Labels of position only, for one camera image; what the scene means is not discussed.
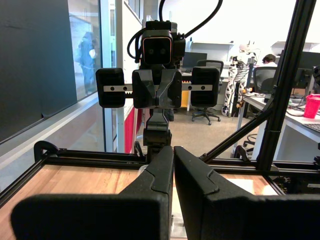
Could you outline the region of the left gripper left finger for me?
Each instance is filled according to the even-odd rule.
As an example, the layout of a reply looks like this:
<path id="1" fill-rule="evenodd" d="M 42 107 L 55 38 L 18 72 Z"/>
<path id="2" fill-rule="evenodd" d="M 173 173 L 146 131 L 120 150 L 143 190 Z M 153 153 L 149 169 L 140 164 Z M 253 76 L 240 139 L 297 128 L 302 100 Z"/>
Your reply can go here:
<path id="1" fill-rule="evenodd" d="M 10 223 L 18 240 L 168 240 L 174 152 L 164 147 L 118 194 L 38 194 L 21 200 Z"/>

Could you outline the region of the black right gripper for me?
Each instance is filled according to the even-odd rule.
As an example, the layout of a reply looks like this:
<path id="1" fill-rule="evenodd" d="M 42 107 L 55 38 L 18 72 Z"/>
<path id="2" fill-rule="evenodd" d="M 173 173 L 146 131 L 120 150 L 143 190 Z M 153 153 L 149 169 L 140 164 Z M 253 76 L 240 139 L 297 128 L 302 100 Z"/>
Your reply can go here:
<path id="1" fill-rule="evenodd" d="M 178 69 L 138 69 L 132 72 L 132 82 L 126 84 L 121 68 L 101 68 L 96 72 L 99 104 L 103 108 L 121 108 L 132 99 L 136 109 L 178 109 L 182 92 L 190 91 L 194 107 L 213 107 L 218 100 L 220 71 L 215 67 L 192 69 L 189 83 L 183 82 Z"/>

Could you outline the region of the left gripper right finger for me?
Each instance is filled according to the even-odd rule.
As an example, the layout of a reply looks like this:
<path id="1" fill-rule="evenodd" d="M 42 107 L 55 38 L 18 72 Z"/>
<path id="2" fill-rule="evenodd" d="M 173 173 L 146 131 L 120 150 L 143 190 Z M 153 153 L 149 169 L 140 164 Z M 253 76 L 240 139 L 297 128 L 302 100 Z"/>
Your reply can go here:
<path id="1" fill-rule="evenodd" d="M 174 148 L 175 185 L 190 240 L 317 240 L 317 194 L 253 195 L 183 147 Z"/>

